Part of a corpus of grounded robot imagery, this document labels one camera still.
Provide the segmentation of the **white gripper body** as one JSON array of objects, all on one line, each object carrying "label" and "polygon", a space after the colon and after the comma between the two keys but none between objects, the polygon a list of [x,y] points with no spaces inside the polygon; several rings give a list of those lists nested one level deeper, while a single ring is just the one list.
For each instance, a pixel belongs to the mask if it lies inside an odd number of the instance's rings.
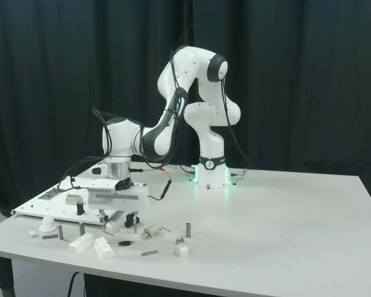
[{"label": "white gripper body", "polygon": [[131,186],[126,190],[88,189],[88,206],[91,209],[141,212],[149,208],[150,188]]}]

